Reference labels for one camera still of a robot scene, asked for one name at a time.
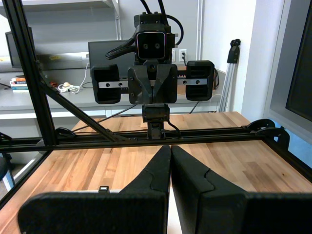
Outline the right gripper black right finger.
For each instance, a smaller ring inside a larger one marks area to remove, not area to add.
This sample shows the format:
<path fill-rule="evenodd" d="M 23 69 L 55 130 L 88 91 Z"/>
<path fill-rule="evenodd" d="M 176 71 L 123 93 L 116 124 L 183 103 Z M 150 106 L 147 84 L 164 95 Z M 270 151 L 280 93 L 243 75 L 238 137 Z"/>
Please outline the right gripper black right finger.
<path fill-rule="evenodd" d="M 309 234 L 312 196 L 247 192 L 172 146 L 172 187 L 185 234 Z"/>

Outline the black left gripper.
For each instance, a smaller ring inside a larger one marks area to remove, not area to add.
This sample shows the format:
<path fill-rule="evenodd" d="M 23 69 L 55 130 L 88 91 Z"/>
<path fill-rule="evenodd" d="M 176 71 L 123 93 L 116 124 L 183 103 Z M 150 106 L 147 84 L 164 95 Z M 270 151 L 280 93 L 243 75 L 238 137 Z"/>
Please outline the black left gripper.
<path fill-rule="evenodd" d="M 178 86 L 185 86 L 189 101 L 208 101 L 212 97 L 215 66 L 209 60 L 189 61 L 184 71 L 175 64 L 160 64 L 149 60 L 131 66 L 127 77 L 121 78 L 118 66 L 92 67 L 91 78 L 95 100 L 99 104 L 114 104 L 121 94 L 129 96 L 131 104 L 175 103 Z"/>

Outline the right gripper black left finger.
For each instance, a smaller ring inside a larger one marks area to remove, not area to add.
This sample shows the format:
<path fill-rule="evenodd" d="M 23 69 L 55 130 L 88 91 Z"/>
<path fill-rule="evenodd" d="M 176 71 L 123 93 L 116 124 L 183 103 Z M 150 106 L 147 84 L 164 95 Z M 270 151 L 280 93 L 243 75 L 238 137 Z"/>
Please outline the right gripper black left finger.
<path fill-rule="evenodd" d="M 19 209 L 24 234 L 165 234 L 170 193 L 170 147 L 162 146 L 118 193 L 55 192 Z"/>

